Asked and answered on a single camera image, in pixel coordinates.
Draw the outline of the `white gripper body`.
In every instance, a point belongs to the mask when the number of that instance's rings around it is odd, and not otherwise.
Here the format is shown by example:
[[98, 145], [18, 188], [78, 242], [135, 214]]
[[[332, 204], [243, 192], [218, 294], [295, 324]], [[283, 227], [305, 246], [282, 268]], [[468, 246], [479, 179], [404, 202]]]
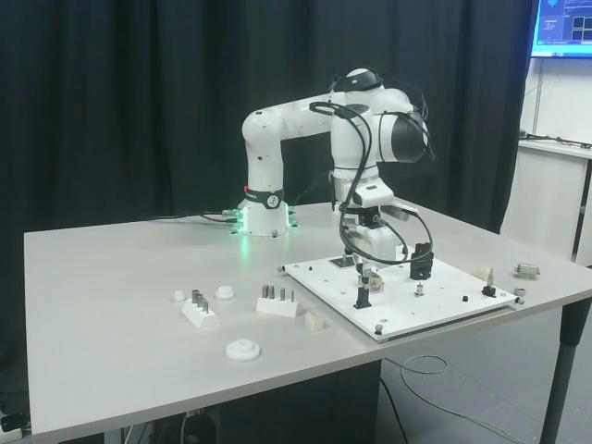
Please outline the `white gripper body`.
[[385, 267], [393, 265], [399, 259], [399, 239], [387, 227], [346, 225], [345, 234], [352, 245], [352, 254], [358, 262], [367, 261], [371, 265]]

